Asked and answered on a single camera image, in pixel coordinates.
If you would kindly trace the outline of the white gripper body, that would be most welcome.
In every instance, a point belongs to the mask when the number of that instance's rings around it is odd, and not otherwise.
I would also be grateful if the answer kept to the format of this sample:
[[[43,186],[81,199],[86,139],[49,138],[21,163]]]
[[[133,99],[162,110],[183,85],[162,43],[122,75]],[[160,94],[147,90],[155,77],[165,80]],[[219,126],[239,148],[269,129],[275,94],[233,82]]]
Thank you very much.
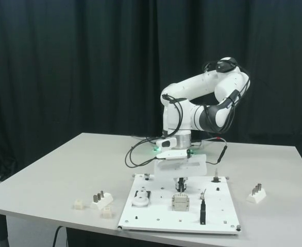
[[[190,158],[156,161],[155,178],[188,178],[207,174],[206,155],[193,155]]]

